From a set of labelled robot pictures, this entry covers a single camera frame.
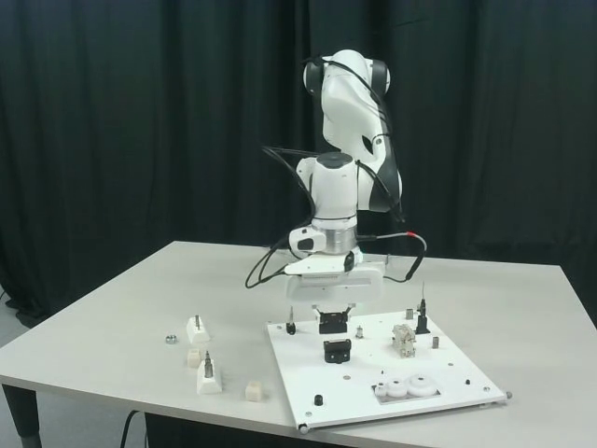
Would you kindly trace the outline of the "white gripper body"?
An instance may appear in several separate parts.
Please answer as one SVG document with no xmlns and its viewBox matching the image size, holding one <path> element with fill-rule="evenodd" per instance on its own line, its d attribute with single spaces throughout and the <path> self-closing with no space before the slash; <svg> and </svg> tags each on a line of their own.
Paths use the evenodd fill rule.
<svg viewBox="0 0 597 448">
<path fill-rule="evenodd" d="M 298 302 L 367 302 L 383 295 L 385 265 L 379 261 L 356 263 L 348 272 L 313 267 L 287 267 L 285 295 Z"/>
</svg>

